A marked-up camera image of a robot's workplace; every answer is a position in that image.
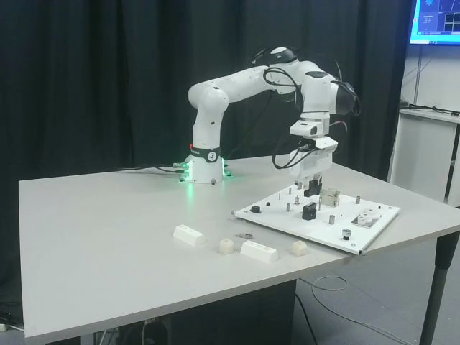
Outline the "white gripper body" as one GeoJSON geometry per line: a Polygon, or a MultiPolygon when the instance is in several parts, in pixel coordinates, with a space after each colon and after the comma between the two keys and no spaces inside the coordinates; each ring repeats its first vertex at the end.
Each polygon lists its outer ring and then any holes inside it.
{"type": "Polygon", "coordinates": [[[321,174],[324,170],[330,168],[333,153],[334,146],[330,146],[316,149],[315,152],[304,158],[307,154],[306,151],[293,150],[289,156],[289,160],[293,159],[290,164],[293,165],[298,160],[300,162],[290,167],[289,173],[295,180],[311,180],[314,175],[321,174]]]}

